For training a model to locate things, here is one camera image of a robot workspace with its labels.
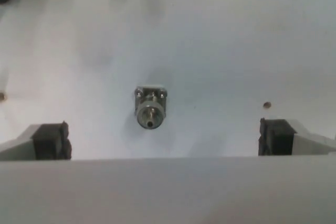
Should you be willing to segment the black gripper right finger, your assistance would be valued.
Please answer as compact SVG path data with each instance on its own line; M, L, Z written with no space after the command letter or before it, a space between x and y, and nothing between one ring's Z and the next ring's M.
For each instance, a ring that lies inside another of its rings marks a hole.
M260 119L259 156L335 154L335 140L312 133L297 120Z

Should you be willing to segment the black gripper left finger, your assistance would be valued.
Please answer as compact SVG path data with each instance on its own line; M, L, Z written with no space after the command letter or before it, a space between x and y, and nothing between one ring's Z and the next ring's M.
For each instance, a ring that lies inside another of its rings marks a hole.
M65 121L32 124L17 138L1 144L2 161L53 161L71 157L69 125Z

